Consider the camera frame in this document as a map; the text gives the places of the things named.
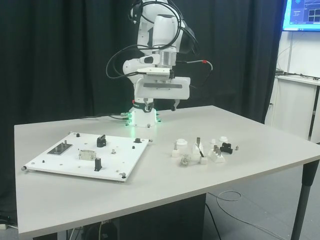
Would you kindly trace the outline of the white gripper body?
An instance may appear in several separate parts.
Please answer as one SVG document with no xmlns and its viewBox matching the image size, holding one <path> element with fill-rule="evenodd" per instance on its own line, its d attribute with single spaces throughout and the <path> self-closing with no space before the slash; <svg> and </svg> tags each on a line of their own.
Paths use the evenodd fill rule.
<svg viewBox="0 0 320 240">
<path fill-rule="evenodd" d="M 175 77 L 168 83 L 141 78 L 135 84 L 135 97 L 187 100 L 190 97 L 190 83 L 190 77 Z"/>
</svg>

